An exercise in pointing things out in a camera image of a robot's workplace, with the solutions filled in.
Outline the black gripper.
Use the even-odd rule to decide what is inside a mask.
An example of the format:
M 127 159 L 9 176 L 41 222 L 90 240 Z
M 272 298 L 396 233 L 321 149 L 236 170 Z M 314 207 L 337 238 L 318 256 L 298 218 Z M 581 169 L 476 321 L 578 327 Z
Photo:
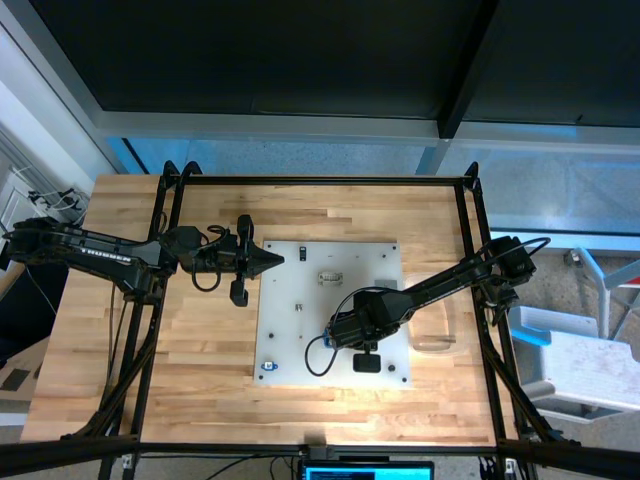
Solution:
M 378 343 L 368 342 L 361 345 L 352 357 L 352 367 L 355 373 L 380 373 L 381 356 L 377 353 Z
M 217 242 L 215 251 L 215 273 L 221 277 L 223 274 L 233 274 L 235 279 L 231 282 L 229 297 L 235 306 L 247 306 L 249 294 L 245 288 L 245 280 L 251 277 L 250 270 L 251 249 L 254 247 L 254 223 L 248 214 L 240 215 L 237 219 L 236 233 L 226 231 L 224 237 Z M 260 259 L 257 265 L 257 274 L 275 268 L 284 263 L 284 257 L 255 247 L 255 257 Z

